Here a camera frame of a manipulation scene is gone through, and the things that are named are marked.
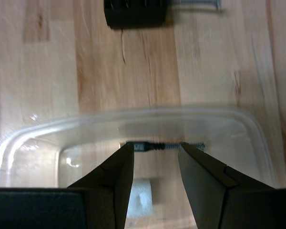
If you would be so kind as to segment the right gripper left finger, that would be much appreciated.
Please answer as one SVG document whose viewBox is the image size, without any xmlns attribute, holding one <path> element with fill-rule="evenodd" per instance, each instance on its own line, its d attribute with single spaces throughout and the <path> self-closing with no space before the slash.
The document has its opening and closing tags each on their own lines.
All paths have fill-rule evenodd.
<svg viewBox="0 0 286 229">
<path fill-rule="evenodd" d="M 79 189 L 89 229 L 123 229 L 133 184 L 134 146 L 124 145 L 68 188 Z"/>
</svg>

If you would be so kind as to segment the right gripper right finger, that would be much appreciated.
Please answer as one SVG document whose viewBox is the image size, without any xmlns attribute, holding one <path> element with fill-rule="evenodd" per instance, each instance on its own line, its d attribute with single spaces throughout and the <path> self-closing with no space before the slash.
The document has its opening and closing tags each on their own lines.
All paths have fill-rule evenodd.
<svg viewBox="0 0 286 229">
<path fill-rule="evenodd" d="M 179 151 L 182 182 L 199 229 L 256 229 L 269 211 L 262 194 L 273 187 L 249 177 L 194 145 Z"/>
</svg>

